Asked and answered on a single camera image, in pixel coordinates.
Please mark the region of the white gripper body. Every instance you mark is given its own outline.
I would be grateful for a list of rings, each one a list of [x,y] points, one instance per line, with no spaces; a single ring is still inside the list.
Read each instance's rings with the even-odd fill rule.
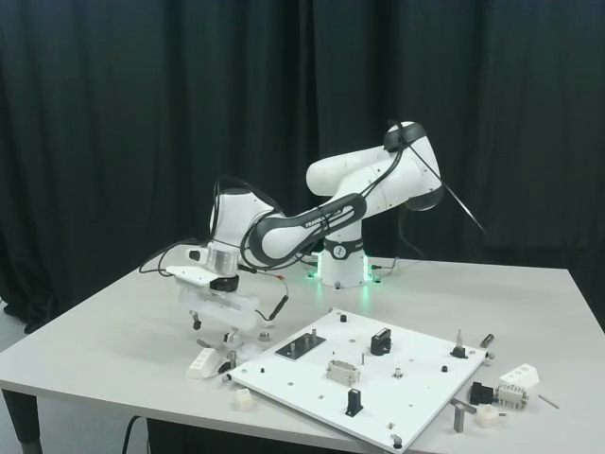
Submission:
[[[257,325],[259,297],[253,294],[181,285],[179,302],[196,322],[210,318],[239,330],[251,330]]]

